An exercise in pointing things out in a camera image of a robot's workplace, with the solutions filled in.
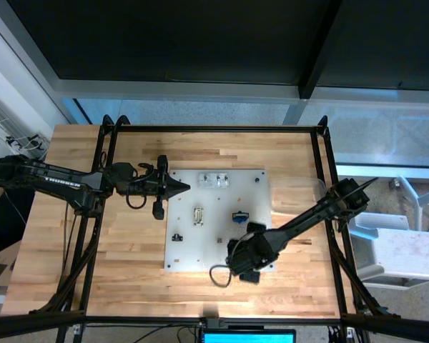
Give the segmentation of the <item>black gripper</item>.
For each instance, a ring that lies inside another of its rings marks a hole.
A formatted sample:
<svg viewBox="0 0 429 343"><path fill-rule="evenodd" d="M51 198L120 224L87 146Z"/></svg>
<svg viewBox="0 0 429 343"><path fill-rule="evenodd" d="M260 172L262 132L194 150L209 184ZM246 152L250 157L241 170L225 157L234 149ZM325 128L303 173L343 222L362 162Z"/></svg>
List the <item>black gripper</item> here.
<svg viewBox="0 0 429 343"><path fill-rule="evenodd" d="M227 266L233 274L256 271L272 263L272 248L262 234L246 240L231 239L227 253Z"/></svg>
<svg viewBox="0 0 429 343"><path fill-rule="evenodd" d="M157 171L153 178L154 185L154 195L156 197L152 206L152 214L155 219L164 218L164 208L163 200L166 185L171 186L167 188L167 201L172 197L177 196L178 194L187 192L190 190L190 185L183 182L181 176L178 172L169 172L168 170L168 160L166 155L160 155L157 158Z"/></svg>

